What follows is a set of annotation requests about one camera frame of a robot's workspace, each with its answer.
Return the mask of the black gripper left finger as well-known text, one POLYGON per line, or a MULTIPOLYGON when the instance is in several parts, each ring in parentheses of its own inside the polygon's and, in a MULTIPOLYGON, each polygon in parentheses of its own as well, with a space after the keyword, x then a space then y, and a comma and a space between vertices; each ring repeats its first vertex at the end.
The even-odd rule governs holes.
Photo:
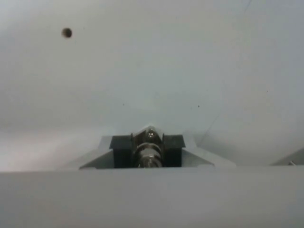
POLYGON ((97 157, 81 165, 80 169, 127 169, 133 167, 132 135, 103 137, 97 148, 97 157))

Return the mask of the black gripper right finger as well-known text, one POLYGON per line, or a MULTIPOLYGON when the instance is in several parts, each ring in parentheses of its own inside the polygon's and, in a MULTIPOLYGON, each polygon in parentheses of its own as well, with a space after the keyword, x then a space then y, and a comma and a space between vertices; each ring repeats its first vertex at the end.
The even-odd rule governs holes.
POLYGON ((163 167, 214 166, 195 152, 196 147, 186 147, 182 134, 163 135, 163 167))

